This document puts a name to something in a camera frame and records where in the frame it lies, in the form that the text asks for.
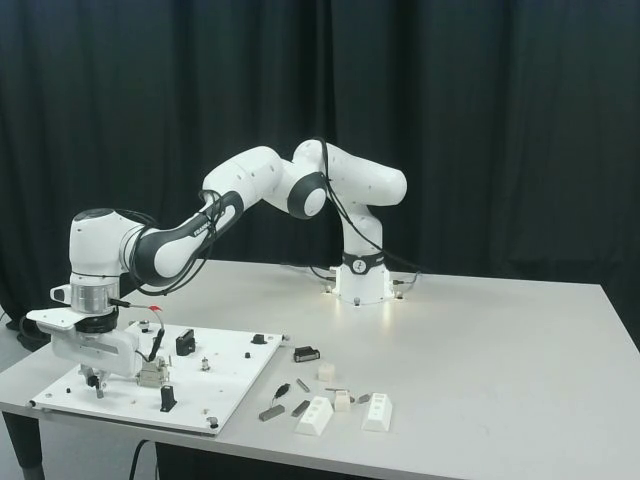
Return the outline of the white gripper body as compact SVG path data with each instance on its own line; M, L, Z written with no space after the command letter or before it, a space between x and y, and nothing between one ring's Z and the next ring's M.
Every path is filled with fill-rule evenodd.
M56 356L108 374L133 376L140 369L139 337L127 331L101 334L54 331L51 345Z

